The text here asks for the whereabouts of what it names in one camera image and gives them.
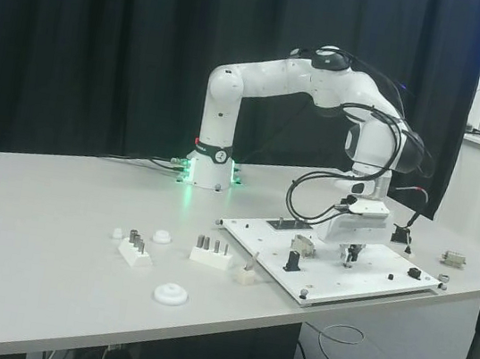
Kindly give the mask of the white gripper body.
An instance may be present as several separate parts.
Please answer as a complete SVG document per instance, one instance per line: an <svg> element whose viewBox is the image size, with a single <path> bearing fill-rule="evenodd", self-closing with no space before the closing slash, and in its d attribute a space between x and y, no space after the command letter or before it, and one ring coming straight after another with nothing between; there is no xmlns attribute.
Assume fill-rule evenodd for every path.
<svg viewBox="0 0 480 359"><path fill-rule="evenodd" d="M316 228L317 237L324 243L341 245L382 244L388 238L390 223L385 219L336 213Z"/></svg>

